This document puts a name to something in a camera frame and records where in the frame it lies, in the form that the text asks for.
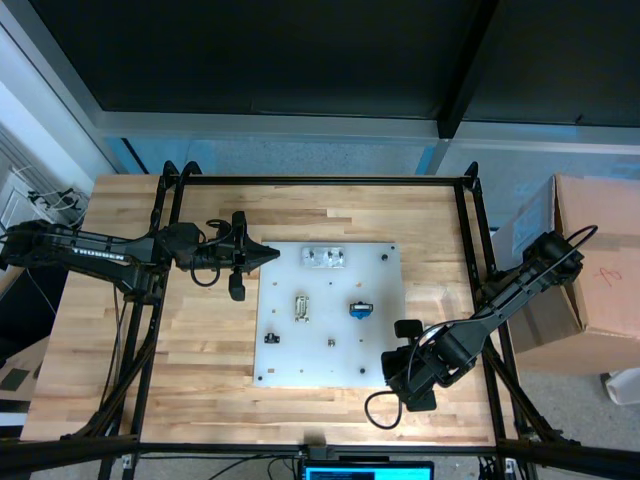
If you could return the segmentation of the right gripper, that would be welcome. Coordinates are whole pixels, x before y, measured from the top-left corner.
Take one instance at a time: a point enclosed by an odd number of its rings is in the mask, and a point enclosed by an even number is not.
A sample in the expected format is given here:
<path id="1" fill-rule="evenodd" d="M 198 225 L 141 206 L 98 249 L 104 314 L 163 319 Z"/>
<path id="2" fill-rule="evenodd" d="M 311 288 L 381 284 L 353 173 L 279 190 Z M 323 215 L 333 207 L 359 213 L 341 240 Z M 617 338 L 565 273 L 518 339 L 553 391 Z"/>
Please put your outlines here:
<path id="1" fill-rule="evenodd" d="M 398 320 L 394 323 L 397 338 L 406 339 L 407 345 L 381 354 L 382 373 L 386 385 L 397 396 L 400 404 L 409 412 L 427 412 L 436 409 L 436 398 L 433 383 L 420 386 L 415 391 L 409 385 L 409 367 L 413 366 L 417 355 L 414 348 L 423 333 L 420 320 Z"/>

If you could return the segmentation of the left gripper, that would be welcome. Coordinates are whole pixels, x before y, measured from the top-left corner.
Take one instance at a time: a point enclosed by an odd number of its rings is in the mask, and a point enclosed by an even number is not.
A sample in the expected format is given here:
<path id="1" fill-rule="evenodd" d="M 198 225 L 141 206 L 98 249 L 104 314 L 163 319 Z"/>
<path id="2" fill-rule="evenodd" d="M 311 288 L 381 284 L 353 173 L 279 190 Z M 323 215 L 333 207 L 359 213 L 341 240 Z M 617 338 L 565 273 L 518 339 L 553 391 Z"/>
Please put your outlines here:
<path id="1" fill-rule="evenodd" d="M 246 264 L 245 237 L 247 233 L 246 216 L 243 211 L 234 212 L 232 215 L 232 273 L 229 276 L 228 290 L 231 299 L 234 301 L 244 301 L 246 289 L 243 284 L 243 273 Z M 247 272 L 250 273 L 262 265 L 279 258 L 279 251 L 272 247 L 257 243 L 253 240 L 247 241 L 247 253 L 251 255 L 247 258 Z"/>

